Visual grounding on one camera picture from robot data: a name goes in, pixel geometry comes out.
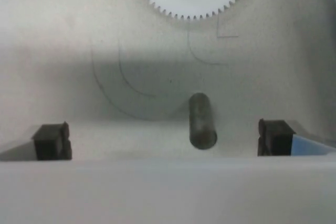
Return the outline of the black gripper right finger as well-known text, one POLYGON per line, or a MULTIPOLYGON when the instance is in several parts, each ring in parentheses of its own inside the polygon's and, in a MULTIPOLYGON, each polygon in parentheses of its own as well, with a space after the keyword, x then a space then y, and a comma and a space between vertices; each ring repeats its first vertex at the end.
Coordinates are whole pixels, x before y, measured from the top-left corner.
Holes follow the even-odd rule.
POLYGON ((258 156, 318 156, 335 154, 335 139, 309 133, 294 120, 258 122, 258 156))

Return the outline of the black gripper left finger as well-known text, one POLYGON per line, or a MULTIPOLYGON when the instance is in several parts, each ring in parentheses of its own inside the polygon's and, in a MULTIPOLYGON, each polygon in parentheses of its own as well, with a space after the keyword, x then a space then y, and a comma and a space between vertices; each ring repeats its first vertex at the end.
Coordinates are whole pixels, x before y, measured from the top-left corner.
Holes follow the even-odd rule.
POLYGON ((1 144, 1 161, 70 161, 67 122, 32 125, 17 139, 1 144))

